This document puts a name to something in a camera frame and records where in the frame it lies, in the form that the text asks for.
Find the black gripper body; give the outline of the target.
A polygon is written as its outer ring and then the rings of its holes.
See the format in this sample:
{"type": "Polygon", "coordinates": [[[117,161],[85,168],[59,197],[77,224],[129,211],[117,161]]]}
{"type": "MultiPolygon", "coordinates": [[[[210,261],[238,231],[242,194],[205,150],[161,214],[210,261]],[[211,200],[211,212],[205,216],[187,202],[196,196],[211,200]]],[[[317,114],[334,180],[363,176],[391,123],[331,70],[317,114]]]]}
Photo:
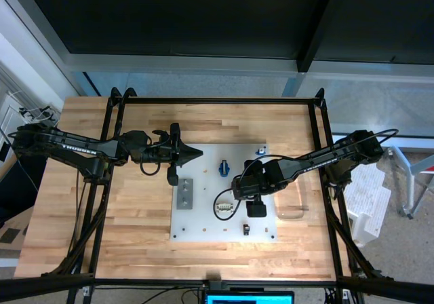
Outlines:
{"type": "Polygon", "coordinates": [[[178,185],[178,175],[176,167],[180,158],[180,126],[179,123],[170,125],[170,132],[154,130],[153,134],[159,135],[159,141],[147,145],[140,155],[140,171],[146,176],[156,175],[161,168],[161,164],[169,164],[167,169],[167,181],[171,186],[178,185]],[[149,173],[143,168],[143,164],[154,163],[157,165],[156,171],[149,173]]]}
{"type": "Polygon", "coordinates": [[[234,198],[245,202],[249,218],[264,218],[267,216],[267,207],[261,196],[266,186],[262,171],[263,163],[260,160],[247,160],[244,162],[244,171],[235,176],[231,182],[234,198]]]}

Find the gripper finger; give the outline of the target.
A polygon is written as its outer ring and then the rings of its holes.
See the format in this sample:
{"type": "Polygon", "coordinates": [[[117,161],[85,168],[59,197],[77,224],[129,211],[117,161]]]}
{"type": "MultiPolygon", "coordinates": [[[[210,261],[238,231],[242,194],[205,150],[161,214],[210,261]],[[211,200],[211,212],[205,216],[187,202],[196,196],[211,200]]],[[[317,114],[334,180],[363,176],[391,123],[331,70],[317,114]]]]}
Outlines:
{"type": "Polygon", "coordinates": [[[189,163],[190,161],[193,161],[194,159],[197,159],[201,157],[203,153],[182,153],[181,154],[181,166],[189,163]]]}
{"type": "Polygon", "coordinates": [[[202,150],[190,147],[183,142],[181,142],[181,152],[184,154],[203,154],[202,150]]]}

